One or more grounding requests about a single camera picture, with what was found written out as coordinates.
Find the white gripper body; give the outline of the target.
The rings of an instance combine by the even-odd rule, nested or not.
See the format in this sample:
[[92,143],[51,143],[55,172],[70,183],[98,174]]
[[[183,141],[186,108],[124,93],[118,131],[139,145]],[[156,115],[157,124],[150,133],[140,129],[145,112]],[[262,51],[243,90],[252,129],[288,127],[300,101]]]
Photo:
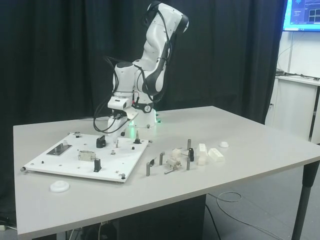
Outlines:
[[111,117],[108,120],[107,135],[110,137],[119,137],[122,132],[129,126],[130,120],[124,116],[119,119]]

